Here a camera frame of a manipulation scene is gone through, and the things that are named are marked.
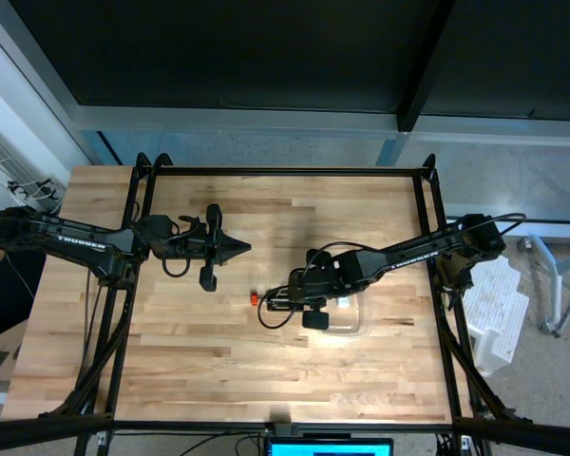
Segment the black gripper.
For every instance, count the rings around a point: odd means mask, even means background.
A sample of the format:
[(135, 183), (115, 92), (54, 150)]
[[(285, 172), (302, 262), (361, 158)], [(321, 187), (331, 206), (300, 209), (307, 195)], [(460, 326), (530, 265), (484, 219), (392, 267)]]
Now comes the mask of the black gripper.
[(321, 312), (328, 299), (338, 297), (344, 290), (341, 269), (346, 256), (306, 256), (307, 267), (302, 273), (304, 305), (309, 309), (302, 315), (305, 329), (328, 329), (329, 316)]
[(214, 274), (215, 265), (224, 264), (234, 257), (249, 252), (251, 245), (220, 231), (222, 213), (217, 204), (210, 204), (207, 207), (205, 219), (205, 232), (202, 238), (204, 265), (200, 268), (199, 284), (205, 292), (214, 292), (218, 282)]

